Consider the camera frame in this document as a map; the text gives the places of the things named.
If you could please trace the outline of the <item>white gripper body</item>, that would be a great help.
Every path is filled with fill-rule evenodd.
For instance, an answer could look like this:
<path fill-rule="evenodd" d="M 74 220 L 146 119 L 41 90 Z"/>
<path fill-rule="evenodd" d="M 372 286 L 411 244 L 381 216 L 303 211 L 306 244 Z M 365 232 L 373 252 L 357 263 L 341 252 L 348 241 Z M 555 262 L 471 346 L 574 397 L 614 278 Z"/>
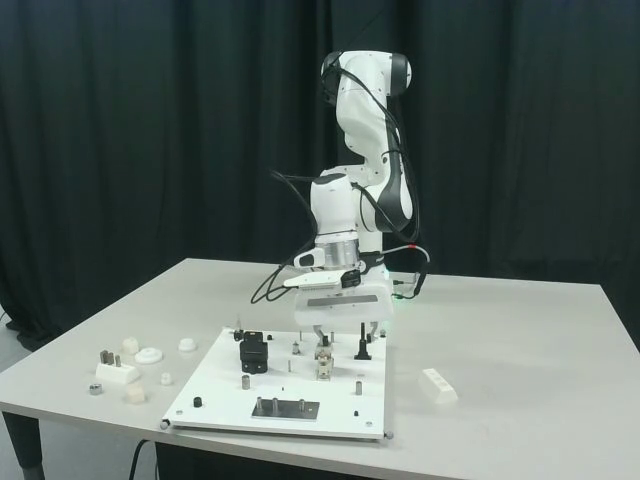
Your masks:
<path fill-rule="evenodd" d="M 345 289 L 303 289 L 295 297 L 294 319 L 299 325 L 359 324 L 392 318 L 390 280 L 367 280 Z"/>

